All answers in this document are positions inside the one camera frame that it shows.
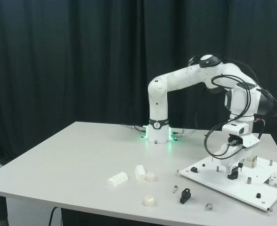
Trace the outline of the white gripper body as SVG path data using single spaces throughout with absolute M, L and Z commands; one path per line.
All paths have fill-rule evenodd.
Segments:
M 233 167 L 246 158 L 246 150 L 242 145 L 223 144 L 219 154 L 223 154 L 218 157 L 220 159 L 220 165 L 226 168 Z

